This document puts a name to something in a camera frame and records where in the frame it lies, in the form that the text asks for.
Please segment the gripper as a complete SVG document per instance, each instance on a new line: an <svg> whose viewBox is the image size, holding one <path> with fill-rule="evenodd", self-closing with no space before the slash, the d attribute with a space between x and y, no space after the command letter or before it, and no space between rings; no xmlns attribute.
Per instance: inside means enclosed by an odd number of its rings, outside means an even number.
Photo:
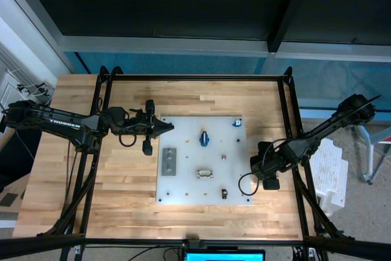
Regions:
<svg viewBox="0 0 391 261"><path fill-rule="evenodd" d="M157 117L155 116L155 103L153 100L147 100L145 102L145 112L141 109L137 112L137 124L135 126L137 135L144 135L145 139L142 143L142 151L144 155L151 155L153 153L153 147L151 140L155 139L157 134ZM164 127L159 131L162 135L169 131L174 130L172 122L167 122L164 119L160 121L160 124Z"/></svg>
<svg viewBox="0 0 391 261"><path fill-rule="evenodd" d="M250 158L250 168L259 182L262 182L264 190L278 190L280 183L277 179L276 172L280 158L274 151L271 142L259 142L257 145L258 155Z"/></svg>

